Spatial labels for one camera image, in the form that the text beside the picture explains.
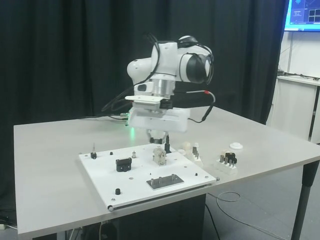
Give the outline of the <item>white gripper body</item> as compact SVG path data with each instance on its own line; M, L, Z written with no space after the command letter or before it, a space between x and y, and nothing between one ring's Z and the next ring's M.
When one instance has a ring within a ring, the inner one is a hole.
M185 133L189 117L190 110L187 108L174 107L155 111L132 107L129 111L128 125L151 131Z

